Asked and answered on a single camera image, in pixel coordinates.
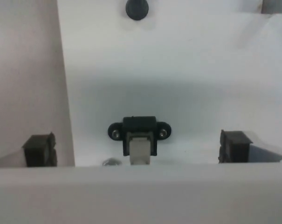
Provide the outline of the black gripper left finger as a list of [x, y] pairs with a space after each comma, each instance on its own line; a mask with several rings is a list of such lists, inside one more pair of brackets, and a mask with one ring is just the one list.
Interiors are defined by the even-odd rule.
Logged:
[[53, 132], [31, 135], [20, 150], [0, 157], [0, 168], [57, 167]]

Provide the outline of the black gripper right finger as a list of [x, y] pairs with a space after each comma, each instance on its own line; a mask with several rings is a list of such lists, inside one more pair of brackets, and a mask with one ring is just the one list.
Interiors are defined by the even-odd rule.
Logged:
[[282, 148], [270, 145], [252, 131], [221, 130], [219, 163], [269, 163], [282, 161]]

